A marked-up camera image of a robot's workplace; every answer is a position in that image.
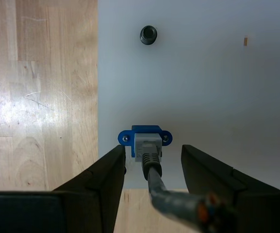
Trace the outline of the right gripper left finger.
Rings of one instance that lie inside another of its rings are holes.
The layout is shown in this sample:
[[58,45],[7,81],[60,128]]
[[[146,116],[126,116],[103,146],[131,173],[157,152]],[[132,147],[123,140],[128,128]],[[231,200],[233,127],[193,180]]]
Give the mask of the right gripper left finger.
[[116,146],[52,191],[0,191],[0,233],[111,233],[125,175]]

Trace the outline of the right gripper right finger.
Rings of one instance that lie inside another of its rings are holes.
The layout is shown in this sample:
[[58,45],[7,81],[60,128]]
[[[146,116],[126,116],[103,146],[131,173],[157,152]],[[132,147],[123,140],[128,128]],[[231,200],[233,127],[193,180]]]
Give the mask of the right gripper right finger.
[[196,223],[205,233],[280,233],[280,190],[203,151],[183,145],[188,191],[200,198]]

